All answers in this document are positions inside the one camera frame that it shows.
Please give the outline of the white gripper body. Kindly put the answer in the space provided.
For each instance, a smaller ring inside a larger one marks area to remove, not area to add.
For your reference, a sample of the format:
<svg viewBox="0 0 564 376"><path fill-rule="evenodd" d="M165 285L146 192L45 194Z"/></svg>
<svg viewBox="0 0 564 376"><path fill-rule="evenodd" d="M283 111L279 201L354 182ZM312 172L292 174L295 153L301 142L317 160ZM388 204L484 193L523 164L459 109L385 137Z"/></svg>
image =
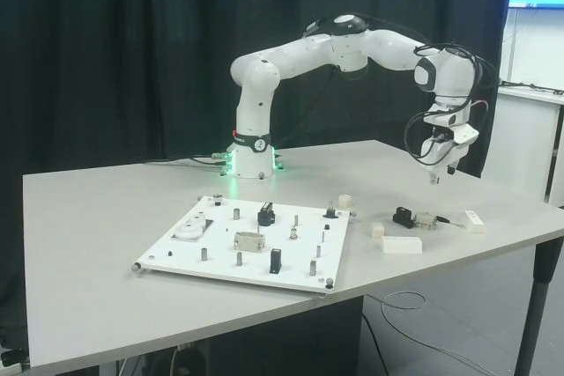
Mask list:
<svg viewBox="0 0 564 376"><path fill-rule="evenodd" d="M457 144L451 134L439 133L423 142L419 161L431 176L442 176L467 153L468 144Z"/></svg>

